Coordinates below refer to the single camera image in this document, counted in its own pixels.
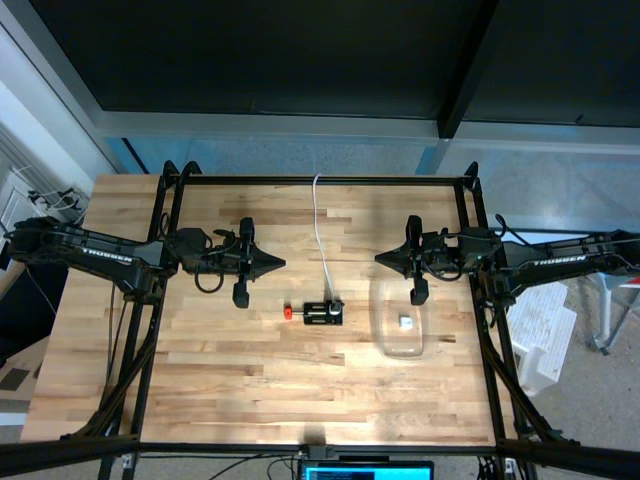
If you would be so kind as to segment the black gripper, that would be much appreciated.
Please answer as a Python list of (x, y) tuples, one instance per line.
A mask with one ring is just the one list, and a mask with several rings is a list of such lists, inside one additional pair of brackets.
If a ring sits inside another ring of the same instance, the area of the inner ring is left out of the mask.
[(250, 277), (260, 278), (286, 266), (284, 259), (268, 254), (257, 245), (253, 245), (254, 239), (253, 219), (245, 217), (240, 221), (239, 234), (233, 237), (233, 245), (225, 252), (218, 254), (216, 258), (215, 266), (219, 282), (214, 291), (217, 292), (222, 288), (227, 276), (235, 276), (237, 281), (233, 285), (232, 300), (236, 307), (249, 306)]
[(446, 231), (442, 233), (422, 231), (419, 216), (409, 216), (405, 229), (408, 245), (408, 267), (402, 260), (406, 257), (406, 247), (401, 245), (375, 256), (375, 262), (413, 281), (410, 291), (412, 305), (423, 305), (429, 297), (428, 281), (425, 273), (444, 282), (454, 282), (460, 278), (460, 265), (451, 256), (453, 250), (446, 245)]

